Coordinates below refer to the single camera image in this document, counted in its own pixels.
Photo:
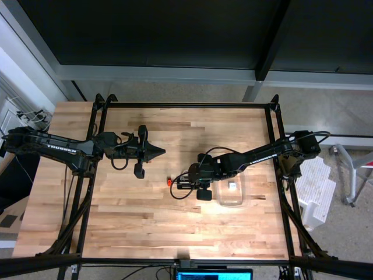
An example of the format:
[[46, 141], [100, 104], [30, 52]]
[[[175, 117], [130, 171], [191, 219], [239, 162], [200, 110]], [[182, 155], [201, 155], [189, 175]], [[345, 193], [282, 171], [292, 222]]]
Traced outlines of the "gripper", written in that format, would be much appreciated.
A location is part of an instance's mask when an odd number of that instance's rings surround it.
[[136, 159], [137, 163], [134, 165], [134, 175], [138, 179], [144, 179], [145, 170], [143, 169], [143, 163], [145, 162], [145, 150], [149, 151], [146, 153], [146, 161], [150, 162], [154, 158], [161, 156], [166, 153], [163, 148], [156, 147], [147, 141], [147, 128], [145, 125], [140, 125], [138, 128], [138, 136], [134, 136], [134, 133], [122, 132], [122, 136], [126, 136], [128, 139], [121, 145], [122, 151], [125, 152], [126, 159]]
[[217, 160], [212, 156], [200, 153], [198, 154], [198, 162], [189, 167], [188, 180], [192, 189], [196, 191], [197, 200], [212, 200], [212, 191], [209, 190], [209, 187], [216, 180], [218, 166]]

